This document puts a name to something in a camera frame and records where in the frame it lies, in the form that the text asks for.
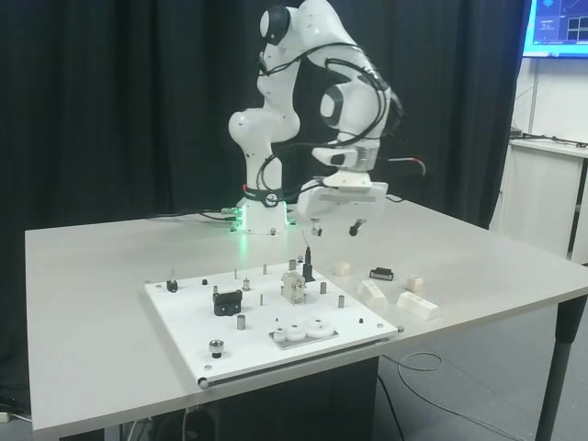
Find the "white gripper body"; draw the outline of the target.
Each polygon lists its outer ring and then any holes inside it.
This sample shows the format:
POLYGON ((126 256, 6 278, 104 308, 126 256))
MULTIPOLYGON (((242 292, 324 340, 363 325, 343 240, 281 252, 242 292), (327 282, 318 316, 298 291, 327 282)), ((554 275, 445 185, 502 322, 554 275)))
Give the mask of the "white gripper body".
POLYGON ((370 220, 377 217, 387 201, 388 184, 375 182, 370 188, 326 187, 311 180, 302 187, 296 211, 308 220, 370 220))

